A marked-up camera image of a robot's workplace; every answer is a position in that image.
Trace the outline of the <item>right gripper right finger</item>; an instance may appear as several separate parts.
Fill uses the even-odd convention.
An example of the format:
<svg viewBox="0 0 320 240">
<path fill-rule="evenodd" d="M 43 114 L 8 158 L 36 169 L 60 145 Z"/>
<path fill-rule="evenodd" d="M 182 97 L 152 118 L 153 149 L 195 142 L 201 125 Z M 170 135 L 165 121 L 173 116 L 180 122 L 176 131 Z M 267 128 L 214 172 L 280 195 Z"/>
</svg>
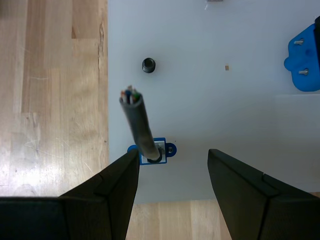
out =
<svg viewBox="0 0 320 240">
<path fill-rule="evenodd" d="M 208 151 L 211 185 L 233 240 L 318 240 L 320 199 L 220 151 Z"/>
</svg>

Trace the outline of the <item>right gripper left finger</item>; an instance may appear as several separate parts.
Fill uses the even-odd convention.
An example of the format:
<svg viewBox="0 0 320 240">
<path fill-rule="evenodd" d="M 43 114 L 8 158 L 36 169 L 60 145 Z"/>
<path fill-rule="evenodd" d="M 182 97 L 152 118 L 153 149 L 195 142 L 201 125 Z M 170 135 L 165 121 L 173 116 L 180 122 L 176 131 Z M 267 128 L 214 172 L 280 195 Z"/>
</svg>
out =
<svg viewBox="0 0 320 240">
<path fill-rule="evenodd" d="M 139 171 L 139 152 L 133 149 L 61 195 L 70 239 L 124 240 Z"/>
</svg>

